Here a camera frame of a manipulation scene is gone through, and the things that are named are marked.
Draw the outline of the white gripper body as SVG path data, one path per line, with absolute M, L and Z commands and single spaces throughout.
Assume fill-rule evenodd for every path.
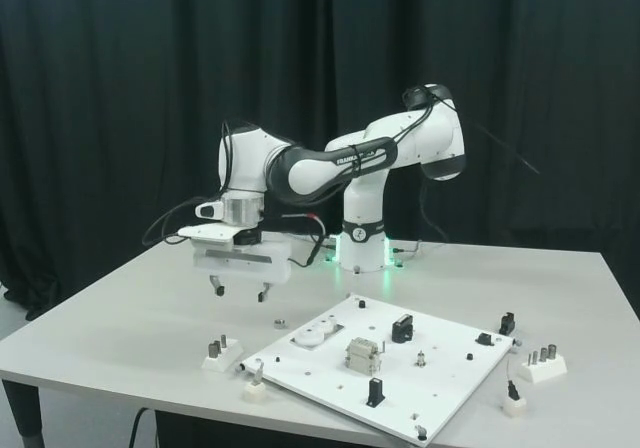
M 291 275 L 291 242 L 263 231 L 240 231 L 231 238 L 194 236 L 194 266 L 220 280 L 238 277 L 284 284 Z

